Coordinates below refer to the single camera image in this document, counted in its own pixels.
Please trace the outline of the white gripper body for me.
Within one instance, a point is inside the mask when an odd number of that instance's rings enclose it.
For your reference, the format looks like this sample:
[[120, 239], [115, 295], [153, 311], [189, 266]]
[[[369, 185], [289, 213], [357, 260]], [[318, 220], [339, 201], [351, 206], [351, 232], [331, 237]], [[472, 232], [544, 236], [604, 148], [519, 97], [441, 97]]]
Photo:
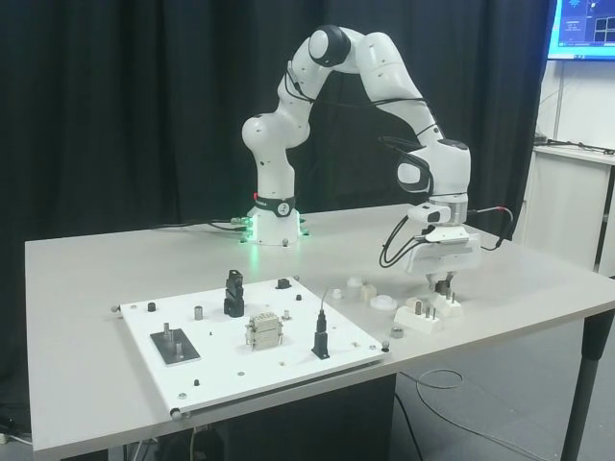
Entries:
[[463, 242], [421, 243], [409, 252], [406, 272], [413, 276], [475, 269], [481, 263], [481, 239], [470, 234]]

